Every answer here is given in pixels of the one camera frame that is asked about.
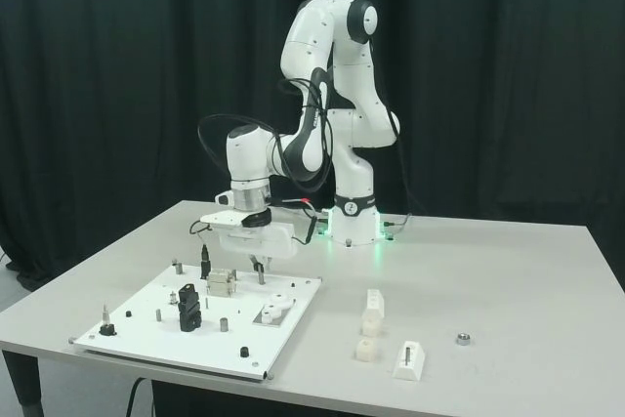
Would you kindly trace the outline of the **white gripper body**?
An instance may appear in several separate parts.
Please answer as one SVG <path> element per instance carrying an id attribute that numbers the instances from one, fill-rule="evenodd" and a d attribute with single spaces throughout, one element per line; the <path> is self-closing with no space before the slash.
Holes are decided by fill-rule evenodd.
<path id="1" fill-rule="evenodd" d="M 221 247 L 230 252 L 276 259 L 289 259 L 296 255 L 294 226 L 291 224 L 218 229 L 218 234 Z"/>

